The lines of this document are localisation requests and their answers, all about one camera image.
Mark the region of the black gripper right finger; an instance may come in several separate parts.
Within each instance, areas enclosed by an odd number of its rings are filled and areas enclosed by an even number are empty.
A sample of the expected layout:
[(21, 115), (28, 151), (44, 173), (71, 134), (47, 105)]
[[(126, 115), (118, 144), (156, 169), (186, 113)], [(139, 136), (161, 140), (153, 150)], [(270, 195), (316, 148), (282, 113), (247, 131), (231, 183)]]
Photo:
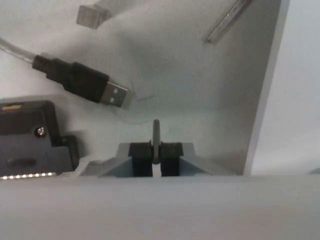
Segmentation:
[(215, 174), (215, 167), (196, 154), (193, 143), (162, 142), (159, 147), (160, 170), (163, 177), (193, 177)]

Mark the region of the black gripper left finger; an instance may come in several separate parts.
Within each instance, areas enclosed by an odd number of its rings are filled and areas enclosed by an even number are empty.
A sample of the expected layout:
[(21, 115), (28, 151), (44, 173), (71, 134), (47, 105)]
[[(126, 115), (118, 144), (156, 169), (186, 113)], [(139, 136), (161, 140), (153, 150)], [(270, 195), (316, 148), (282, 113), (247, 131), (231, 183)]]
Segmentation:
[(151, 142), (121, 143), (115, 157), (102, 165), (100, 177), (140, 178), (153, 176)]

